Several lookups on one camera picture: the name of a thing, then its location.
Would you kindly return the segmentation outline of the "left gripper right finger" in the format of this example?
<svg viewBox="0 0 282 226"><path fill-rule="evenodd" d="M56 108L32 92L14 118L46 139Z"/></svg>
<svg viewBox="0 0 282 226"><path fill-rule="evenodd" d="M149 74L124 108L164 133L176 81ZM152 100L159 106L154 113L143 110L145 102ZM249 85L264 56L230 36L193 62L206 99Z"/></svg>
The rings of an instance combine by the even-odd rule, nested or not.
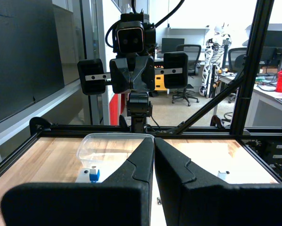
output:
<svg viewBox="0 0 282 226"><path fill-rule="evenodd" d="M229 184L162 138L154 168L169 226L282 226L282 184Z"/></svg>

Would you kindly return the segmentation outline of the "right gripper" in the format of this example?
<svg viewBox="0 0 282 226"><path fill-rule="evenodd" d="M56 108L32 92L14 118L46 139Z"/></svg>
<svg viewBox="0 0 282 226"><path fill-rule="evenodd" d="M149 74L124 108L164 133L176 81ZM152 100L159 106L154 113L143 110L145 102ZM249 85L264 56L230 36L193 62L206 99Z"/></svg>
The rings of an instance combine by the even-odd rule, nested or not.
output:
<svg viewBox="0 0 282 226"><path fill-rule="evenodd" d="M164 76L168 89L187 86L188 55L185 52L165 53L162 68L155 68L152 56L116 58L110 61L105 73L101 59L82 60L77 64L82 92L85 95L103 94L111 85L115 94L149 92L155 89L155 76Z"/></svg>

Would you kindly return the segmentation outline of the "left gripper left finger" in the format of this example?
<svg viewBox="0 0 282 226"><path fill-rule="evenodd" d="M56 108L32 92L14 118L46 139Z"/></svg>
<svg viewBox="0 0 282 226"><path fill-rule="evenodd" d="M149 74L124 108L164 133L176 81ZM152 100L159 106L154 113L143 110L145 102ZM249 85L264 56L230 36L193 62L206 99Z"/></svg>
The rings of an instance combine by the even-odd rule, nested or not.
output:
<svg viewBox="0 0 282 226"><path fill-rule="evenodd" d="M26 183L2 197L8 226L148 226L154 143L145 138L103 182Z"/></svg>

